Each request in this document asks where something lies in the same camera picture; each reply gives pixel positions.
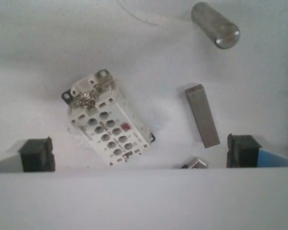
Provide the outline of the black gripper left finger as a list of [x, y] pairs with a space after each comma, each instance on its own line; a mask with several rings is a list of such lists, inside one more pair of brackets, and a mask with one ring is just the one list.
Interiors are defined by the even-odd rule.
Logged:
[[50, 137], [22, 139], [0, 151], [0, 173], [55, 172], [56, 162]]

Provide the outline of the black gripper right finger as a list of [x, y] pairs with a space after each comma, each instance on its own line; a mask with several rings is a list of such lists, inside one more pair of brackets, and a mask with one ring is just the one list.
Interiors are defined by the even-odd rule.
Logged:
[[288, 167], [288, 151], [260, 135], [229, 134], [227, 145], [227, 168]]

